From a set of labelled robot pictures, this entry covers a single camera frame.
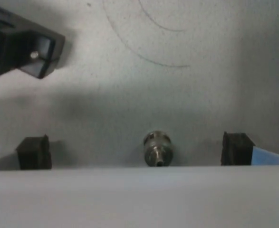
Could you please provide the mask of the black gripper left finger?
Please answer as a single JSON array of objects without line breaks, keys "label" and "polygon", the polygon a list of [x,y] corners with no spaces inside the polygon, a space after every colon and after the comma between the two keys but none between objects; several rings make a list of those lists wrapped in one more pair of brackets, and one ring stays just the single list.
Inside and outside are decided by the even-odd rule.
[{"label": "black gripper left finger", "polygon": [[26,137],[13,153],[0,157],[0,171],[52,169],[50,142],[47,135]]}]

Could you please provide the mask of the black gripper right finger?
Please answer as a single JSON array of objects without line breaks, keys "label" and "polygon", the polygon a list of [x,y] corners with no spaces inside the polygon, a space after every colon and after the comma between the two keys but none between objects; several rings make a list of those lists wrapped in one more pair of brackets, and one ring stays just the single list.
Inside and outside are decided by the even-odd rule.
[{"label": "black gripper right finger", "polygon": [[224,132],[222,166],[279,165],[279,154],[257,147],[245,133]]}]

